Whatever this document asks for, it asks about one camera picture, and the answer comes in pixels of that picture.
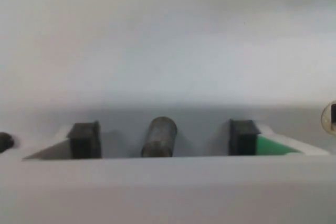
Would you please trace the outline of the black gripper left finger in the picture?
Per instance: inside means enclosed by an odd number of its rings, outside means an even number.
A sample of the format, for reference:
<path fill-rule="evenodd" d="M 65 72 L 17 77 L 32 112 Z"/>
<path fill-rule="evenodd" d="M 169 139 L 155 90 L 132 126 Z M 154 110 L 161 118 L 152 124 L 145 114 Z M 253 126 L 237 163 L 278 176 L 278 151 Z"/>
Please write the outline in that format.
<path fill-rule="evenodd" d="M 99 121 L 62 126 L 46 142 L 30 147 L 23 160 L 100 159 L 101 136 Z"/>

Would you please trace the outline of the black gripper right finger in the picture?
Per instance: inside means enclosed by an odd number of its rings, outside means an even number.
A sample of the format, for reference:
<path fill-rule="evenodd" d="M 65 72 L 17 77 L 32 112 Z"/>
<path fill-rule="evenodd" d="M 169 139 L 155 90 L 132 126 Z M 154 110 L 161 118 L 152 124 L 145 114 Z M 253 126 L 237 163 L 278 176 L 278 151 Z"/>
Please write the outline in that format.
<path fill-rule="evenodd" d="M 277 134 L 268 125 L 253 120 L 230 120 L 228 153 L 233 156 L 330 155 L 324 149 Z"/>

